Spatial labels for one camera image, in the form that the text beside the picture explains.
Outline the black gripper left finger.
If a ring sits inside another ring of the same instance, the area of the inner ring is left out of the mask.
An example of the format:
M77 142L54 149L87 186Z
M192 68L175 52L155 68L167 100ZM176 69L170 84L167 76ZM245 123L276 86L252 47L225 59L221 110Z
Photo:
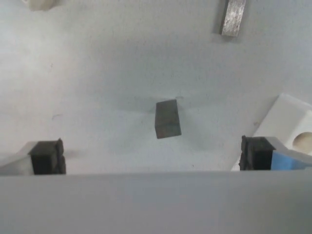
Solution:
M0 156L1 175L65 175L61 138L29 141L17 153Z

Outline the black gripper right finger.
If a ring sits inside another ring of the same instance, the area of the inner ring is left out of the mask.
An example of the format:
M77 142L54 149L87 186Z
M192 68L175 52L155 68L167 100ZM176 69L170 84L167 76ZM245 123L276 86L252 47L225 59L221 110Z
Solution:
M312 157L288 149L275 137L242 136L239 169L241 171L289 171L312 166Z

